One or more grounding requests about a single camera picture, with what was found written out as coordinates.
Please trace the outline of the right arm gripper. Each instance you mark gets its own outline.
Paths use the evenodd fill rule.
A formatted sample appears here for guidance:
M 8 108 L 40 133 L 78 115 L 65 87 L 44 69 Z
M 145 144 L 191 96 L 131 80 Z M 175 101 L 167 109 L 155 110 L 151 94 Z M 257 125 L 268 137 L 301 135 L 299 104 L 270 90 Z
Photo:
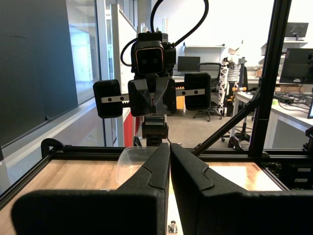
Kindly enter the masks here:
M 93 86 L 100 118 L 116 118 L 130 108 L 133 117 L 170 115 L 177 110 L 177 97 L 183 96 L 189 111 L 210 108 L 211 77 L 205 72 L 187 73 L 184 81 L 155 74 L 128 82 L 128 92 L 122 94 L 116 79 L 98 81 Z

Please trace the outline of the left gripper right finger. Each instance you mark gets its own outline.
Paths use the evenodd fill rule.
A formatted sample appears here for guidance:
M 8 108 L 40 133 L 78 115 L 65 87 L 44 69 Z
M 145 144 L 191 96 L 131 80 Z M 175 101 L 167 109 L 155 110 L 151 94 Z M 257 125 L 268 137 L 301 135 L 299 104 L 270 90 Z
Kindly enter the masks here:
M 310 235 L 310 190 L 248 191 L 172 144 L 171 177 L 186 235 Z

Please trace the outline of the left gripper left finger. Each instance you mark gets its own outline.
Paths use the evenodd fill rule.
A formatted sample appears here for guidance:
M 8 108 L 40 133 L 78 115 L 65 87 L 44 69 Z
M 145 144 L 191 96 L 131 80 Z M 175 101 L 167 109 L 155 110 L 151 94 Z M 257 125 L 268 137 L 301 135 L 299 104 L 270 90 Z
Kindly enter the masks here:
M 11 219 L 19 235 L 164 235 L 170 149 L 161 144 L 115 190 L 37 190 L 20 197 Z

